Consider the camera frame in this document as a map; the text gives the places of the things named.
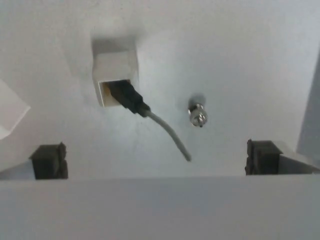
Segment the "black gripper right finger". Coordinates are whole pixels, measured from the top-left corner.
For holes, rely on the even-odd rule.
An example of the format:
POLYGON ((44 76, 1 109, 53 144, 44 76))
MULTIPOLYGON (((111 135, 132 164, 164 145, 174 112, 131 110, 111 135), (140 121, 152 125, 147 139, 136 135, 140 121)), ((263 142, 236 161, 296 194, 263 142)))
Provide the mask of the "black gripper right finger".
POLYGON ((247 175, 310 175, 320 173, 320 161, 289 148, 283 141, 247 141, 247 175))

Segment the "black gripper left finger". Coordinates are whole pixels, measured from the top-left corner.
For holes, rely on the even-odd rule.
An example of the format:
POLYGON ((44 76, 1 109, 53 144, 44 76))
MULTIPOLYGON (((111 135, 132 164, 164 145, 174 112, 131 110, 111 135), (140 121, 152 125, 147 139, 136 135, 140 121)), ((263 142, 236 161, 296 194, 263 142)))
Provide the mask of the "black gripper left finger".
POLYGON ((66 180, 68 179, 67 147, 59 144, 40 145, 29 159, 0 171, 1 180, 66 180))

